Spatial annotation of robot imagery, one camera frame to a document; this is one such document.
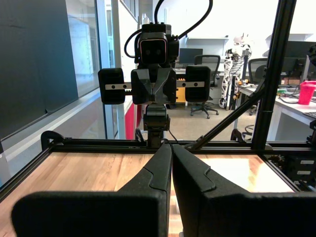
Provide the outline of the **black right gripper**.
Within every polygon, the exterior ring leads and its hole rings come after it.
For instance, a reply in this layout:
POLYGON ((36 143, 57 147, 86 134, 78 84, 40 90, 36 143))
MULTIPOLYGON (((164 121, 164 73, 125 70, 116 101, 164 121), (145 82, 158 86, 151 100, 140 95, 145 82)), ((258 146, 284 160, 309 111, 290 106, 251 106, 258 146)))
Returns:
POLYGON ((188 66, 184 80, 178 81, 174 68, 135 69, 131 82, 124 81, 121 68, 101 69, 98 72, 101 100, 104 104, 122 104, 127 95, 134 104, 174 104, 176 90, 185 89, 188 102, 205 102, 209 98, 208 66, 188 66))

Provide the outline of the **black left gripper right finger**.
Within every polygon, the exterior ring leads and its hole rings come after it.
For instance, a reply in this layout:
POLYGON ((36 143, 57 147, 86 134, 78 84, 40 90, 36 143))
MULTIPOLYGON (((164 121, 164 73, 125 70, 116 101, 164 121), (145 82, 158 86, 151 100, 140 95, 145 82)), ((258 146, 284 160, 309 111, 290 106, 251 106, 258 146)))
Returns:
POLYGON ((173 146, 173 184, 186 237, 313 237, 312 192, 251 193, 173 146))

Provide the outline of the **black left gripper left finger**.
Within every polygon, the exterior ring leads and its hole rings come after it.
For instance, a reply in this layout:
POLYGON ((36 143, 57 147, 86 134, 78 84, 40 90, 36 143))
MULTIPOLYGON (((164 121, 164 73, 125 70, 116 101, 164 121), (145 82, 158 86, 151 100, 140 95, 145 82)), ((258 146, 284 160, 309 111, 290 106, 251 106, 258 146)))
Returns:
POLYGON ((11 220, 19 237, 165 237, 172 149, 163 144, 116 192, 36 192, 19 199, 11 220))

